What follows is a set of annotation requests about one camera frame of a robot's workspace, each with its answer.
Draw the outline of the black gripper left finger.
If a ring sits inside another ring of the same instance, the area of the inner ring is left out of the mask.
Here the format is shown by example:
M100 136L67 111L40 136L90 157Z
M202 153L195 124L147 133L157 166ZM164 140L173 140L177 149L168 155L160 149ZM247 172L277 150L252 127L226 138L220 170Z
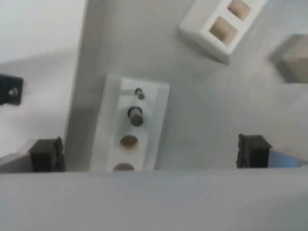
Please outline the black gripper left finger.
M1 173L65 172L61 137L29 140L17 151L0 158Z

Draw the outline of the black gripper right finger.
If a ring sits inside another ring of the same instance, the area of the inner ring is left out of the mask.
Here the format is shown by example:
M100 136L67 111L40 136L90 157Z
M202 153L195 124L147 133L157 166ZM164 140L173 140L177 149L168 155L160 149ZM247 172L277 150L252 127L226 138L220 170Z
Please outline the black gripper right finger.
M262 135L239 134L237 168L297 168L308 161L274 149Z

